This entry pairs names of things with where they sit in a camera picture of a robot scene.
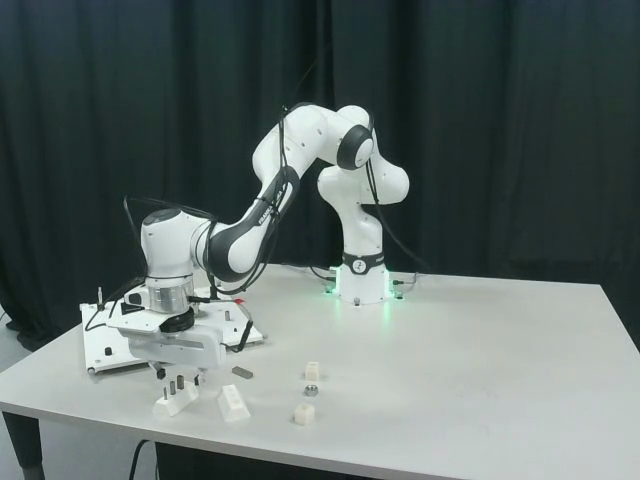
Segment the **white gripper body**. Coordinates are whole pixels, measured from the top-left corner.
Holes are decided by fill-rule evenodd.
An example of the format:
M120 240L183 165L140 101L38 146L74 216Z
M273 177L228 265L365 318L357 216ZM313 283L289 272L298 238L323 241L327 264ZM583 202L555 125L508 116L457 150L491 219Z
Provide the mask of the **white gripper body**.
M163 362L208 370L226 361L226 348L219 330L207 326L163 333L125 331L131 355L146 362Z

